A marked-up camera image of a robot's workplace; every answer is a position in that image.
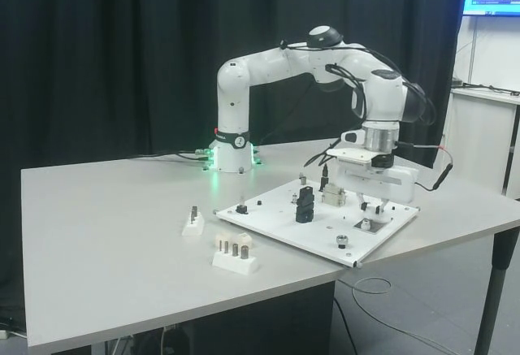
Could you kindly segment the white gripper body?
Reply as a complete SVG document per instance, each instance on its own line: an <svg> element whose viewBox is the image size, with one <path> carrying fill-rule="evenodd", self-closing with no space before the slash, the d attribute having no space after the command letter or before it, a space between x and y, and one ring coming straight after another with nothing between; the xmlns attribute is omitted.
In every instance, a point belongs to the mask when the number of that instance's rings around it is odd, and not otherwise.
<svg viewBox="0 0 520 355"><path fill-rule="evenodd" d="M336 182L347 191L396 203L411 203L414 199L418 179L415 168L373 168L340 160L336 165Z"/></svg>

